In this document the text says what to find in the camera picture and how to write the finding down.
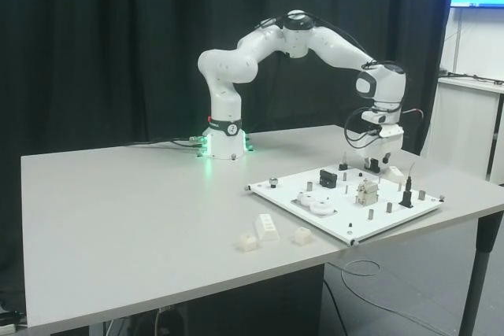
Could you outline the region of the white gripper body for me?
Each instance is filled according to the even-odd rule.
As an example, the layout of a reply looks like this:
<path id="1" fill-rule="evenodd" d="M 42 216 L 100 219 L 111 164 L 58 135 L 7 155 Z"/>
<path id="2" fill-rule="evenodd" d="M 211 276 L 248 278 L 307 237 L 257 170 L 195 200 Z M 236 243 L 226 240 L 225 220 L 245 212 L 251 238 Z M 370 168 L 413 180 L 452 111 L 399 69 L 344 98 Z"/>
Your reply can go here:
<path id="1" fill-rule="evenodd" d="M 356 154 L 363 158 L 381 161 L 387 154 L 402 148 L 403 134 L 381 138 L 379 135 L 367 135 L 356 142 Z"/>

